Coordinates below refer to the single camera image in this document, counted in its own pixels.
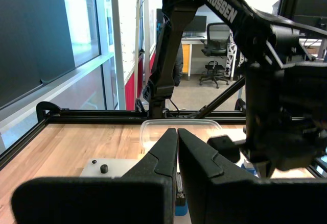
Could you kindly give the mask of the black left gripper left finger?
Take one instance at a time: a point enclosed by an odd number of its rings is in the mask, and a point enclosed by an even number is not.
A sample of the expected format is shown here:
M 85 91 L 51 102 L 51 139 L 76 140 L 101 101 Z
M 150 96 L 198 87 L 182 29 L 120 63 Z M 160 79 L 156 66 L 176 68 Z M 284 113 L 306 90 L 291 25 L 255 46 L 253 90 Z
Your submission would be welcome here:
M 11 198 L 17 223 L 173 223 L 178 136 L 168 129 L 122 177 L 35 178 Z

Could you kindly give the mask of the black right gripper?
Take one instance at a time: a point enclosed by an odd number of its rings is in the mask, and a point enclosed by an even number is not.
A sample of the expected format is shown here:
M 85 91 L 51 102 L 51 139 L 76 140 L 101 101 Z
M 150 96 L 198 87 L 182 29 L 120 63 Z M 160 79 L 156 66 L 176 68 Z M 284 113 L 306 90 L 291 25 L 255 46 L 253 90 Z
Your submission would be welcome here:
M 247 70 L 246 141 L 259 178 L 307 167 L 326 154 L 326 64 Z

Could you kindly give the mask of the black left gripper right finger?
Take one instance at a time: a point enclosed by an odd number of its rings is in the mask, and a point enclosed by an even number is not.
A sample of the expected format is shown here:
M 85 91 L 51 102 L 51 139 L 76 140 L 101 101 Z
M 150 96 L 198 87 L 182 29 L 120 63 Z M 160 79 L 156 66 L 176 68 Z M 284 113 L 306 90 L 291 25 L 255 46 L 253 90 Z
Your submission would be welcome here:
M 325 179 L 260 179 L 188 130 L 178 137 L 192 223 L 326 222 Z

